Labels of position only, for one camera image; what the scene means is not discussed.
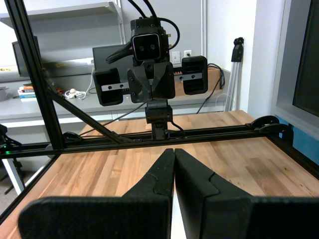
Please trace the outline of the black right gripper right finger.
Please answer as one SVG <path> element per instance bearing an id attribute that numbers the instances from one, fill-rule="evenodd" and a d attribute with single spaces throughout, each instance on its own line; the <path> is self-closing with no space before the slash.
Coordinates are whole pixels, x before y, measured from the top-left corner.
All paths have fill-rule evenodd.
<path id="1" fill-rule="evenodd" d="M 183 149 L 175 150 L 175 186 L 189 239 L 314 239 L 319 200 L 259 197 L 230 183 Z"/>

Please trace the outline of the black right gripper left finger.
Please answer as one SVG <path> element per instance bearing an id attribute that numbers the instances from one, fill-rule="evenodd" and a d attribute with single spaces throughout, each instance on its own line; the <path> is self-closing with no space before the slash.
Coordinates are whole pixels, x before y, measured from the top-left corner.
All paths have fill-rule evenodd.
<path id="1" fill-rule="evenodd" d="M 43 197 L 19 214 L 23 239 L 168 239 L 174 150 L 166 149 L 121 197 Z"/>

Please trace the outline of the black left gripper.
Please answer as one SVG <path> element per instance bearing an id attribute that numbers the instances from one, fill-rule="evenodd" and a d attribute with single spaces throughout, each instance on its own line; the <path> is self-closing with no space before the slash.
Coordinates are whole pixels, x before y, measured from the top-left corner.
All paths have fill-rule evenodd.
<path id="1" fill-rule="evenodd" d="M 182 82 L 186 95 L 208 91 L 208 64 L 204 56 L 182 59 L 182 66 L 174 68 L 170 62 L 142 64 L 127 72 L 127 81 L 121 82 L 117 68 L 95 72 L 93 80 L 102 106 L 119 105 L 124 95 L 133 103 L 164 101 L 175 97 L 175 83 Z"/>

